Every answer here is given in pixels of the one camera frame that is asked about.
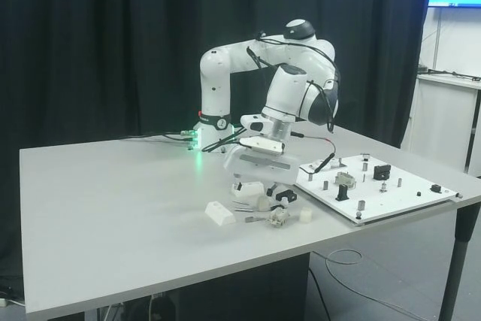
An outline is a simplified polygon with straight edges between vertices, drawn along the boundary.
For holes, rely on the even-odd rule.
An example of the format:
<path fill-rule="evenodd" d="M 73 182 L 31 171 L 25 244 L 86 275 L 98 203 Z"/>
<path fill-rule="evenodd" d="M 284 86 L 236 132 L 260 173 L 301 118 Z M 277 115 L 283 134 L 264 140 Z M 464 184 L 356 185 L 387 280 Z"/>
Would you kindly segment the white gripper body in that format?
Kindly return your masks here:
<path fill-rule="evenodd" d="M 233 147 L 224 168 L 241 180 L 292 185 L 298 176 L 300 159 L 293 155 L 261 153 L 242 146 Z"/>

